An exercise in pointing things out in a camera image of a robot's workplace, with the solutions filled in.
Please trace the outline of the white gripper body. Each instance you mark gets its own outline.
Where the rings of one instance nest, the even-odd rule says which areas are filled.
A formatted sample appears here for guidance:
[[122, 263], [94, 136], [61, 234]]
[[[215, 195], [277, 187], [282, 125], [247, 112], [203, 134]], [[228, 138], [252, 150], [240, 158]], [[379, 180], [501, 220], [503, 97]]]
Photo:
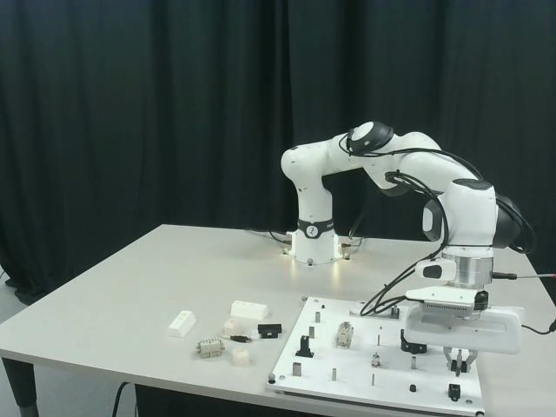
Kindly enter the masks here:
[[476, 316], [460, 318], [427, 313], [415, 306], [407, 314], [405, 339], [412, 343], [469, 351], [517, 354], [522, 345], [524, 309], [492, 306]]

